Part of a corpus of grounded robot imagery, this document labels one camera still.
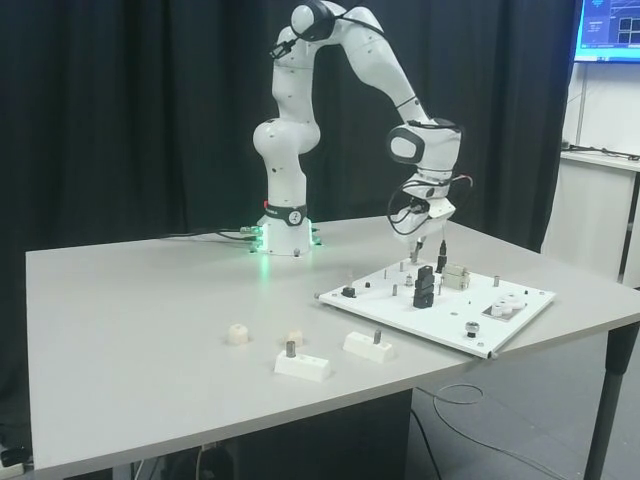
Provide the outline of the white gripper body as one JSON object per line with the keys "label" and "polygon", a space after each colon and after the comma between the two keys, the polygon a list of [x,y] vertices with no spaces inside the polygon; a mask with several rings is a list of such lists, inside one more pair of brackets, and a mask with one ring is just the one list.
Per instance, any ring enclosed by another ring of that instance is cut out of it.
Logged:
{"label": "white gripper body", "polygon": [[399,240],[414,241],[431,235],[439,228],[440,220],[422,207],[405,207],[391,215],[391,229]]}

